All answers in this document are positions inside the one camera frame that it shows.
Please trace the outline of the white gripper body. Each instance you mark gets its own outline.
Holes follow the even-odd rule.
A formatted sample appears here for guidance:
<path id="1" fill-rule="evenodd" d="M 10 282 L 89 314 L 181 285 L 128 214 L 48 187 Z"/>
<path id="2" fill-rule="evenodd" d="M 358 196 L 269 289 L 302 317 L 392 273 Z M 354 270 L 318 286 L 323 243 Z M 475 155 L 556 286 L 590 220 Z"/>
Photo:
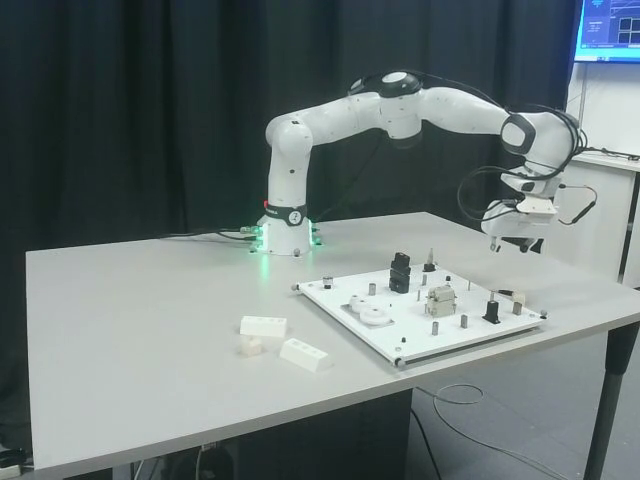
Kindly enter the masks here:
<path id="1" fill-rule="evenodd" d="M 481 230 L 489 237 L 543 238 L 548 228 L 548 218 L 542 215 L 523 213 L 501 200 L 493 201 L 481 221 Z"/>

